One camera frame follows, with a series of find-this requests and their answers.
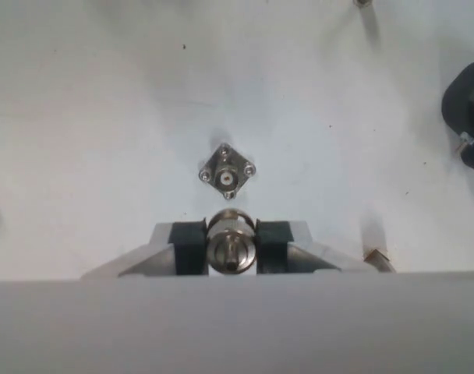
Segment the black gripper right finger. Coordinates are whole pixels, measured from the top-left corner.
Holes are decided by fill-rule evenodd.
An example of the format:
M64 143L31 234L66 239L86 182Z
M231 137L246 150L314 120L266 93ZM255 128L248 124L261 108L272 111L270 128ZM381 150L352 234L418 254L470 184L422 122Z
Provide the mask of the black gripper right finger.
M361 259L314 241L305 221L257 221L255 244L258 274L377 272Z

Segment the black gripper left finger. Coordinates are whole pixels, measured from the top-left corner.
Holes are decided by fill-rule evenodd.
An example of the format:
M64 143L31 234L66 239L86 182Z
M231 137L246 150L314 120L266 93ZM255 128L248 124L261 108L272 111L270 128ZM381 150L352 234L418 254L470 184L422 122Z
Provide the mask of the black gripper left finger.
M102 264L85 278L176 277L207 274L207 222L156 224L147 244Z

